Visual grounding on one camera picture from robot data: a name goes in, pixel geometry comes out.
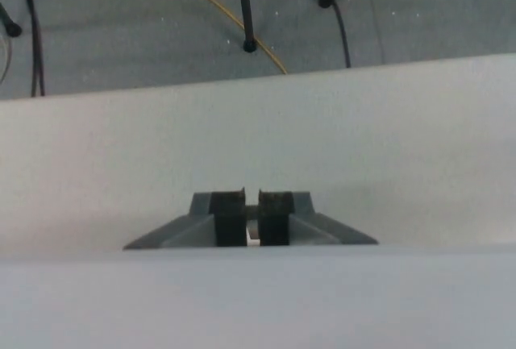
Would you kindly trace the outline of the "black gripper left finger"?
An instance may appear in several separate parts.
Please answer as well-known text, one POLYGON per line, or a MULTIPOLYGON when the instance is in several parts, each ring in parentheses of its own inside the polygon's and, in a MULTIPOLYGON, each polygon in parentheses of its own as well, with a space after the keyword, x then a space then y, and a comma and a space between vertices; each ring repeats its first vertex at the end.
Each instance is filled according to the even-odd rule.
POLYGON ((126 249, 245 247, 245 190, 195 193, 189 212, 139 237, 126 249))

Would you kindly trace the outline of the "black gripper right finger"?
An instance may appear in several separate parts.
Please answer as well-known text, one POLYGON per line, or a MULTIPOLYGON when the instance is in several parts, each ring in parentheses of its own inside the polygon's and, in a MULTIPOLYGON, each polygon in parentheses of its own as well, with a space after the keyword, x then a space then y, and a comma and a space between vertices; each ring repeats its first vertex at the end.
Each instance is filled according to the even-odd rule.
POLYGON ((378 241, 315 210, 308 192, 259 192, 260 245, 377 245, 378 241))

